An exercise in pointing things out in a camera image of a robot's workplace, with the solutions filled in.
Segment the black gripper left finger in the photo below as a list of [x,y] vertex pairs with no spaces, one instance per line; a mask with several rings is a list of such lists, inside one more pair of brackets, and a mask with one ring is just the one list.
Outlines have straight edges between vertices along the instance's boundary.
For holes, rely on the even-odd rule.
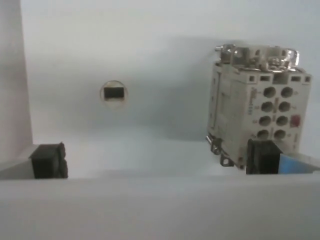
[[17,157],[0,164],[2,180],[67,179],[66,147],[63,142],[34,144]]

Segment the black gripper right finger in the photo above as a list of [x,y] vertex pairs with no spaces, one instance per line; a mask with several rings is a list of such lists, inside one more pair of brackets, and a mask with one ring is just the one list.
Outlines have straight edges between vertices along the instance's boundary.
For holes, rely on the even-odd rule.
[[249,139],[246,153],[247,175],[318,174],[320,160],[290,151],[282,141]]

